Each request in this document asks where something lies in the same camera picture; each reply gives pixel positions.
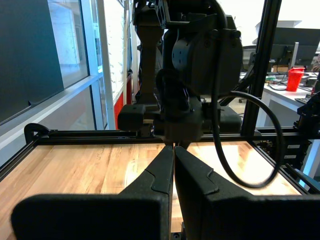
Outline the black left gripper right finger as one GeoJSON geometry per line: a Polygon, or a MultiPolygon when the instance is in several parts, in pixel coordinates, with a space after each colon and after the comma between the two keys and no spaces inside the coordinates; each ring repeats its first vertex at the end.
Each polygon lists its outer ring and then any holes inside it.
{"type": "Polygon", "coordinates": [[[175,185],[189,240],[317,240],[318,195],[253,195],[177,146],[175,185]]]}

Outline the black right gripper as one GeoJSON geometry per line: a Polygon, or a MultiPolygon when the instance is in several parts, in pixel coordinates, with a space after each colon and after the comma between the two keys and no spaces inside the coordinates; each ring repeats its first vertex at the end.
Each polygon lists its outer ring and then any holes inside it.
{"type": "Polygon", "coordinates": [[[202,104],[185,116],[169,118],[155,105],[126,104],[117,117],[122,131],[137,132],[147,137],[153,132],[163,138],[200,138],[213,132],[212,105],[202,104]]]}

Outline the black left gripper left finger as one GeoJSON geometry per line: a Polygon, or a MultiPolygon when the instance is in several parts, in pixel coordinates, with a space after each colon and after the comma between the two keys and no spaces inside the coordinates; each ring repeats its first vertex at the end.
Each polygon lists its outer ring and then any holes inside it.
{"type": "Polygon", "coordinates": [[[174,151],[164,147],[118,194],[38,194],[10,220],[18,240],[168,240],[174,151]]]}

